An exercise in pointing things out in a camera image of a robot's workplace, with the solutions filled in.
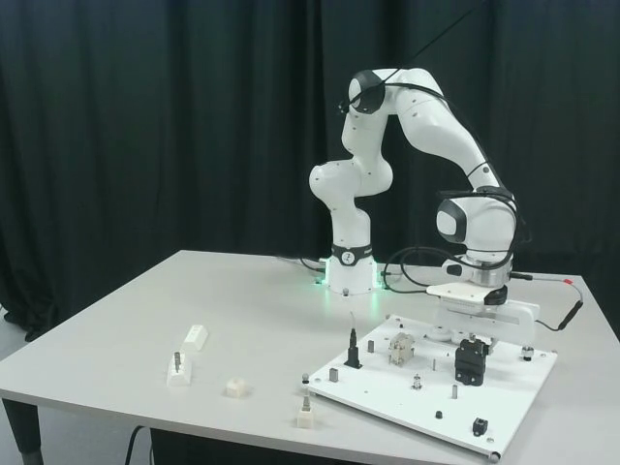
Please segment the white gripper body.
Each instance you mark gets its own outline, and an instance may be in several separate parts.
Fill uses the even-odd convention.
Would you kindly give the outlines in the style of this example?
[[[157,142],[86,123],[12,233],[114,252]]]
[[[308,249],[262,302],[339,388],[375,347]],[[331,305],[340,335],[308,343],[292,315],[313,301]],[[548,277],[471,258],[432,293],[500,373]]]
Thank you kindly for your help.
[[[498,340],[534,340],[539,305],[507,300],[500,305],[441,299],[434,324]]]

